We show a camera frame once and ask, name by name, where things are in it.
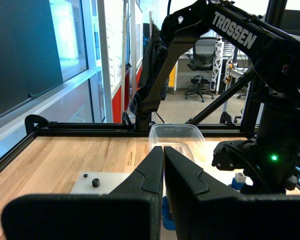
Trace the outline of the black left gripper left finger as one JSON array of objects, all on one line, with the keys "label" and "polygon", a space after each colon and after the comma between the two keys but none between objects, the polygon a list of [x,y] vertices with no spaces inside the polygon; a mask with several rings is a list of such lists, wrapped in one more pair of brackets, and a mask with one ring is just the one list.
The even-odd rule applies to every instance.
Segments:
[{"label": "black left gripper left finger", "polygon": [[164,152],[154,147],[109,194],[28,194],[1,213],[8,240],[157,240]]}]

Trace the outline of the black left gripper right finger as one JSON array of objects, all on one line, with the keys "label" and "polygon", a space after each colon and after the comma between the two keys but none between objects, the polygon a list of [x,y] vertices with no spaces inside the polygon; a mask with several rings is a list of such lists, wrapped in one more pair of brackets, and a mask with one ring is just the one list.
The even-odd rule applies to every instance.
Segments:
[{"label": "black left gripper right finger", "polygon": [[244,195],[170,146],[164,178],[179,240],[300,240],[300,195]]}]

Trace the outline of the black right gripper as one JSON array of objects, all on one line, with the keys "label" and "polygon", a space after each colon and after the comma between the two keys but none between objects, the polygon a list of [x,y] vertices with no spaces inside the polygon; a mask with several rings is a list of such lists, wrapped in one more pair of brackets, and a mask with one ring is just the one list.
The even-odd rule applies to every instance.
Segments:
[{"label": "black right gripper", "polygon": [[242,194],[285,194],[295,189],[294,171],[300,163],[300,139],[251,138],[241,141],[239,149],[250,164],[243,173],[253,182],[242,187]]}]

